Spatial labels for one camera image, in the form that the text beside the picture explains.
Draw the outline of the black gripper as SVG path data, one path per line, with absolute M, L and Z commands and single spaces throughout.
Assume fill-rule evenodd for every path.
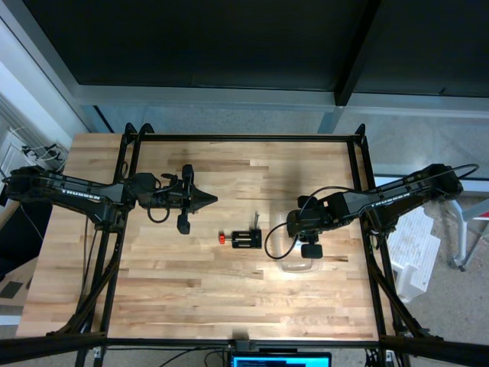
M 287 214 L 287 235 L 300 243 L 302 258 L 322 258 L 319 234 L 331 222 L 325 204 L 314 196 L 299 196 L 298 209 Z
M 177 217 L 176 227 L 180 234 L 190 233 L 190 223 L 188 215 L 190 213 L 190 207 L 192 202 L 192 190 L 193 197 L 193 212 L 197 212 L 205 206 L 209 206 L 218 201 L 218 197 L 210 193 L 201 191 L 194 184 L 194 170 L 191 164 L 185 164 L 182 168 L 182 177 L 179 179 L 174 175 L 170 180 L 171 188 L 169 190 L 168 203 L 173 201 L 170 205 L 173 209 L 180 209 L 181 213 Z

